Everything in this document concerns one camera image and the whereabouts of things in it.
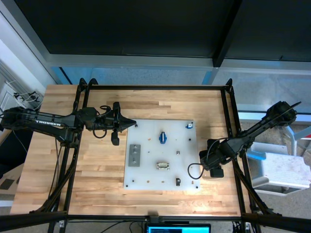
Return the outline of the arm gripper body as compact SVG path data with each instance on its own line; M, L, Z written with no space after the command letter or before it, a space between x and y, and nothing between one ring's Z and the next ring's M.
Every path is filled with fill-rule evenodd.
M108 105L103 105L100 107L105 110L105 113L96 117L97 130L102 130L104 134L102 136L96 136L98 139L105 138L107 131L111 130L111 142L114 146L120 144L120 139L118 138L118 132L120 128L121 121L121 107L119 102L113 103L113 108L111 109Z
M221 166L220 158L218 157L218 146L220 145L219 139L209 139L207 141L207 156L206 164L208 171L212 178L223 178L224 171Z

